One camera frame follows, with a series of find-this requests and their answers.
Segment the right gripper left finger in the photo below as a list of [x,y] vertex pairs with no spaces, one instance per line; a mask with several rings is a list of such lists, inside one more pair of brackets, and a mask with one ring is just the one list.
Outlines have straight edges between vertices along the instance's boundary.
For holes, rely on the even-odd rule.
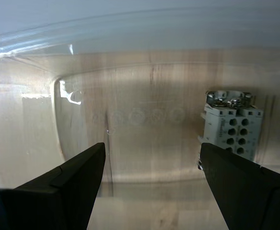
[[0,230],[85,230],[105,165],[97,143],[14,189],[0,189]]

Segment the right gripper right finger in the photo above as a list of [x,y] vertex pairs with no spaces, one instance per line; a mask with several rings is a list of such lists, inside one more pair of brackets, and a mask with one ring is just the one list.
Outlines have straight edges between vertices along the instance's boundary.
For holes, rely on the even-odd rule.
[[280,174],[210,143],[199,158],[230,230],[280,230]]

